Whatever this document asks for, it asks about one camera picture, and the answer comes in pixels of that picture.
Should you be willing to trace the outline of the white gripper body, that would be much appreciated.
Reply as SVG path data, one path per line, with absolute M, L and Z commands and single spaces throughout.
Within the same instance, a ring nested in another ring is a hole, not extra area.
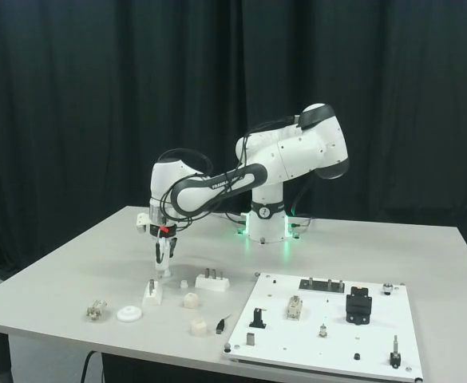
M 155 270 L 167 272 L 170 259 L 170 240 L 167 238 L 155 239 Z

